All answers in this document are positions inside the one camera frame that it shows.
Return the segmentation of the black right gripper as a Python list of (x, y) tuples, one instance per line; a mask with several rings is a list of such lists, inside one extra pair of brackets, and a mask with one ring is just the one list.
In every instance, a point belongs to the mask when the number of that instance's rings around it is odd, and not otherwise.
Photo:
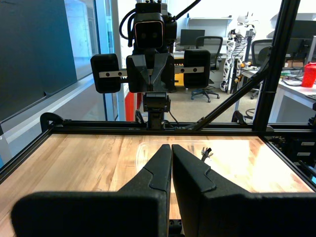
[(115, 54), (99, 54), (90, 59), (99, 93), (119, 92), (123, 83), (132, 93), (171, 91), (176, 74), (183, 75), (186, 88), (205, 88), (209, 84), (210, 61), (208, 50), (186, 50), (180, 60), (172, 53), (130, 55), (125, 69), (119, 68)]

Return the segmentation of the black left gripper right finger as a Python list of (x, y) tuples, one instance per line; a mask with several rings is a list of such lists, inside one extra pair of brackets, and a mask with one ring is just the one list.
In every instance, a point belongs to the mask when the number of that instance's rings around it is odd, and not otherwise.
[(314, 193), (251, 193), (180, 145), (173, 183), (187, 237), (313, 237)]

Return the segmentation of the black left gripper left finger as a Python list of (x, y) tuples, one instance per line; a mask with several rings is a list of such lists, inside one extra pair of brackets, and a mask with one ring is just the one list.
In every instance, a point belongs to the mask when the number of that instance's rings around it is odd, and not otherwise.
[(37, 192), (11, 211), (18, 237), (166, 237), (172, 152), (162, 145), (116, 192)]

